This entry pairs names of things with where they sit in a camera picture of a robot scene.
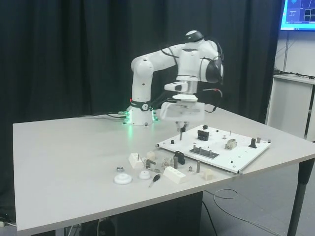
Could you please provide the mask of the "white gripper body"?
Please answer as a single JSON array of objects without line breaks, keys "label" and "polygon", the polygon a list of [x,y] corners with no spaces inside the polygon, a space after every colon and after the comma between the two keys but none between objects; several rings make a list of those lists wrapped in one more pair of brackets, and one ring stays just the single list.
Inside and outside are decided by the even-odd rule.
[{"label": "white gripper body", "polygon": [[202,121],[205,117],[204,103],[171,103],[164,102],[161,106],[160,118],[174,122],[195,122]]}]

